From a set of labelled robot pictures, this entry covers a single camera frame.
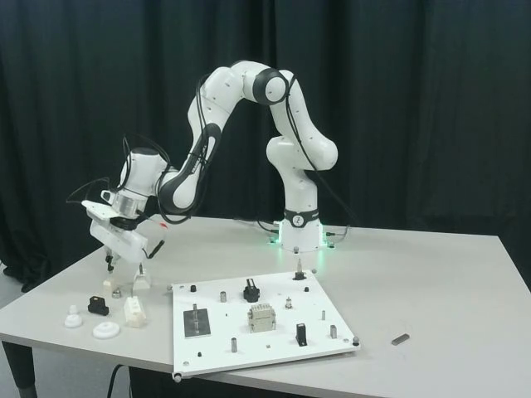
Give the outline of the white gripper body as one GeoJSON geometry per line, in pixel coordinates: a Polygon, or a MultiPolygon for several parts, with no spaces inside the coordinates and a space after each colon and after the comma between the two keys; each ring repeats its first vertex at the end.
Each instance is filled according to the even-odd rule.
{"type": "Polygon", "coordinates": [[[144,249],[148,239],[136,231],[126,231],[110,223],[92,221],[90,234],[107,247],[114,255],[130,263],[144,261],[144,249]]]}

